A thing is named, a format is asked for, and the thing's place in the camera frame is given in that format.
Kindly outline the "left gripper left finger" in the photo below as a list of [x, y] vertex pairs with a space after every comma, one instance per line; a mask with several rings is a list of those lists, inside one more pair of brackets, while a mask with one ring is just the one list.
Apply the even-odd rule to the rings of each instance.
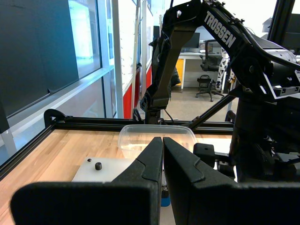
[[36, 182], [10, 201], [17, 225], [157, 225], [160, 222], [162, 139], [155, 137], [113, 181]]

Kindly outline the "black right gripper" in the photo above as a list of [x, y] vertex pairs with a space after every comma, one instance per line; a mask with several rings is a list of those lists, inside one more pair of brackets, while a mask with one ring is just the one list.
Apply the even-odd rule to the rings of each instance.
[[225, 175], [237, 170], [238, 182], [299, 182], [300, 134], [267, 127], [235, 127], [230, 151], [221, 155], [212, 144], [197, 143], [193, 153], [213, 167], [225, 164]]

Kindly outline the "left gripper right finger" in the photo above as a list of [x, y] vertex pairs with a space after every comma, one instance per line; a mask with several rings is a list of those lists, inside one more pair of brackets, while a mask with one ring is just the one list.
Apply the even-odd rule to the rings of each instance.
[[297, 225], [297, 182], [237, 183], [172, 138], [165, 137], [164, 170], [178, 225]]

